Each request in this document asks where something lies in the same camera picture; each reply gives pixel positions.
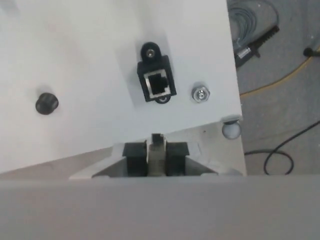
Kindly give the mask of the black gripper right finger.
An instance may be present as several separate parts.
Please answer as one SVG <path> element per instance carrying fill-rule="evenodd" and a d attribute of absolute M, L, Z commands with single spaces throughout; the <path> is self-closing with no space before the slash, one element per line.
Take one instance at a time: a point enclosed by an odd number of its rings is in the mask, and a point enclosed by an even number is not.
<path fill-rule="evenodd" d="M 165 174 L 167 177 L 218 175 L 205 160 L 197 142 L 168 142 L 166 144 Z"/>

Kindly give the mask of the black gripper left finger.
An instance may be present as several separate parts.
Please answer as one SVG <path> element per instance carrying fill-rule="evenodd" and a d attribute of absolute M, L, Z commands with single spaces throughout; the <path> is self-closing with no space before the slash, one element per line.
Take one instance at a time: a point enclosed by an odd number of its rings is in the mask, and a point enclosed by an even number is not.
<path fill-rule="evenodd" d="M 112 147 L 111 155 L 70 176 L 71 179 L 93 179 L 98 177 L 130 178 L 147 176 L 147 143 L 118 143 Z"/>

